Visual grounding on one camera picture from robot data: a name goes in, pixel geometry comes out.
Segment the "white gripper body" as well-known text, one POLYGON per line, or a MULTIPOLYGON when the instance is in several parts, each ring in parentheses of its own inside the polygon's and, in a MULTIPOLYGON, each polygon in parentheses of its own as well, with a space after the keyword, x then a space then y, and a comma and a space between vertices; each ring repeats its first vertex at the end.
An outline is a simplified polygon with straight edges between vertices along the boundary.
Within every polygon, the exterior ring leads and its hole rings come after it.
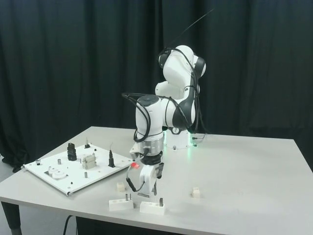
POLYGON ((139 195, 157 195, 157 179, 162 177, 163 163, 156 165, 144 165, 140 172, 139 181, 143 184, 140 187, 139 195))

